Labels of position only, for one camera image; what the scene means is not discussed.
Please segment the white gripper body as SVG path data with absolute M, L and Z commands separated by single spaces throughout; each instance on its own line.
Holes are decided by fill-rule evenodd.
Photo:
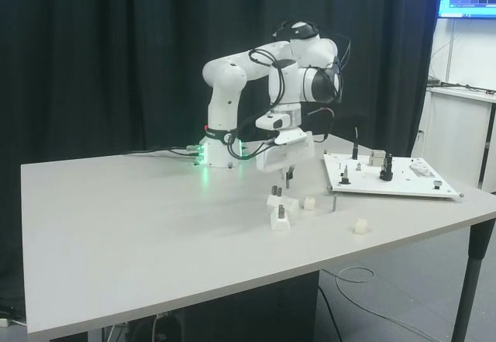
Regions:
M 304 134 L 305 138 L 296 143 L 265 147 L 263 152 L 256 156 L 257 169 L 272 172 L 312 159 L 315 156 L 313 134 L 311 131 L 304 132 Z

